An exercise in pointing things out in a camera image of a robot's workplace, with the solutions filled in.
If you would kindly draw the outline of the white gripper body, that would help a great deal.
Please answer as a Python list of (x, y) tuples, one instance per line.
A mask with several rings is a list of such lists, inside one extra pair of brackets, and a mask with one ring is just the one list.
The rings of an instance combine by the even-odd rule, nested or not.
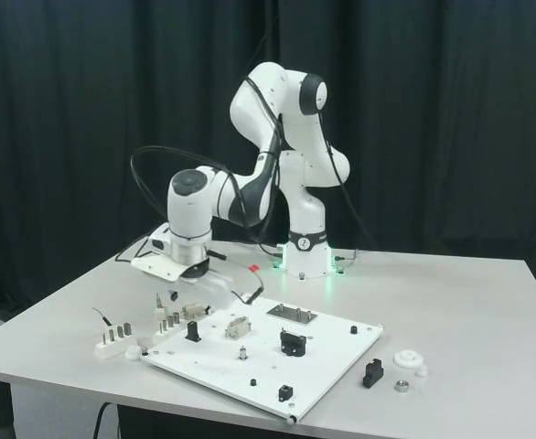
[(176, 290), (184, 304), (199, 303), (215, 309), (225, 309), (232, 304), (232, 278), (215, 270), (196, 279), (180, 278)]

